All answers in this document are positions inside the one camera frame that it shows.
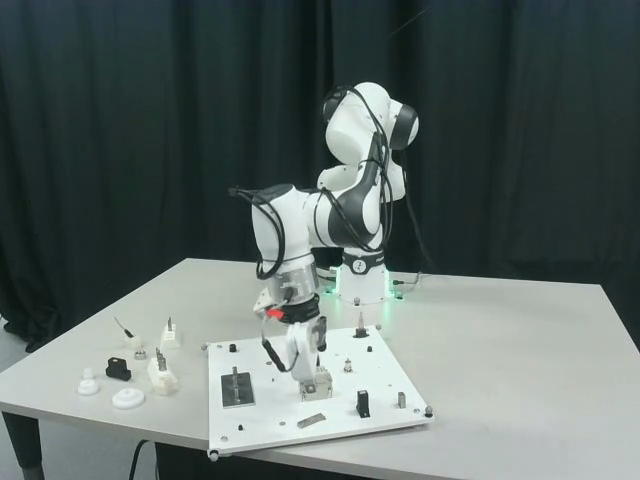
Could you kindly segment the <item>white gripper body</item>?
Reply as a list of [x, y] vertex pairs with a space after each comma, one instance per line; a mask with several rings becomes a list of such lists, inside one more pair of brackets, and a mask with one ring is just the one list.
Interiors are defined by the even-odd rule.
[[287, 329], [285, 337], [289, 372], [299, 383], [314, 380], [318, 354], [326, 349], [327, 319], [315, 318], [296, 322]]

